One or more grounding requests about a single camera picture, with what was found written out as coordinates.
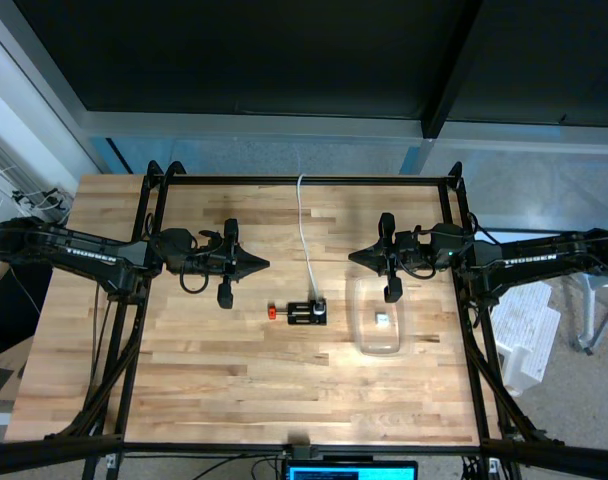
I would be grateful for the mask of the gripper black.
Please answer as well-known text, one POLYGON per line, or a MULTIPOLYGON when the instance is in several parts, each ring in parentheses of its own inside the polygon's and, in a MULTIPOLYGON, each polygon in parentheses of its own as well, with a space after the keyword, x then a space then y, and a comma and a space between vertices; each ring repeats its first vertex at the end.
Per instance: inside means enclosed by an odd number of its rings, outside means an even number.
POLYGON ((368 268, 378 276, 386 276, 386 303, 396 303, 403 294, 402 281, 397 277, 399 269, 414 279, 425 279, 417 273, 425 268, 425 252, 418 240, 421 226, 417 225, 412 231, 395 233, 395 230, 394 215, 383 213, 378 222, 378 241, 348 255, 351 262, 368 268))
POLYGON ((233 307, 232 281, 237 273, 237 254, 239 250, 239 279, 268 269, 268 260, 250 254, 239 247, 238 221, 229 218, 224 222, 222 234, 216 231, 201 230, 199 234, 208 239, 207 245, 201 247, 196 254, 199 272, 205 276, 219 276, 217 302, 222 309, 233 307))

